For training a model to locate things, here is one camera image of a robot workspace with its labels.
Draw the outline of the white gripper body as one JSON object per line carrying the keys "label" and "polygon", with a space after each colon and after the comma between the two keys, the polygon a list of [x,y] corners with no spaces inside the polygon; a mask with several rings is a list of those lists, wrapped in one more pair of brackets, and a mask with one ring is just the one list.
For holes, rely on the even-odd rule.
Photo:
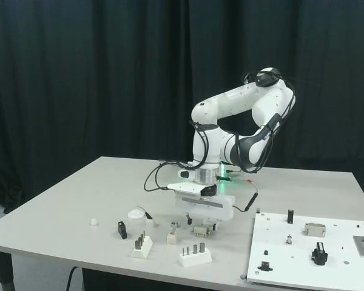
{"label": "white gripper body", "polygon": [[181,195],[175,197],[175,206],[181,212],[222,221],[229,221],[233,218],[234,202],[235,197],[230,195],[216,195],[200,199]]}

